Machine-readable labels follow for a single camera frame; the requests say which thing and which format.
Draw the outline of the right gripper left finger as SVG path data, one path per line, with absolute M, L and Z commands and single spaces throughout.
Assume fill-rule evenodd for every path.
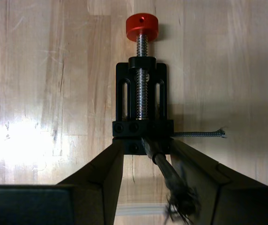
M 112 143 L 55 185 L 0 185 L 0 225 L 112 225 L 124 144 Z

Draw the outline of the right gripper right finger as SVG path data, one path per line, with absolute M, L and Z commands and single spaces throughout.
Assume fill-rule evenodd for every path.
M 180 212 L 194 225 L 268 225 L 268 186 L 172 140 L 171 161 L 187 186 Z

